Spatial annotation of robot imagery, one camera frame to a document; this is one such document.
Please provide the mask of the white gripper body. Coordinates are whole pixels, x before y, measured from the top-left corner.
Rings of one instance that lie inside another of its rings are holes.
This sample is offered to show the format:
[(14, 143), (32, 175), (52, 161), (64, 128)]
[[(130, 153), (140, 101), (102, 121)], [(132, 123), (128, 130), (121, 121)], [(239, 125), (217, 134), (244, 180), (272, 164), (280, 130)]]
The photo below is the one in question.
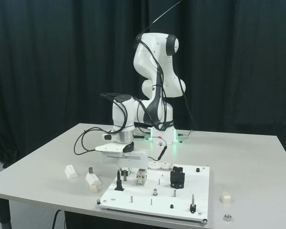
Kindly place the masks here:
[(128, 153), (102, 152), (103, 164), (115, 164), (118, 168), (148, 168), (149, 153), (146, 150), (134, 150)]

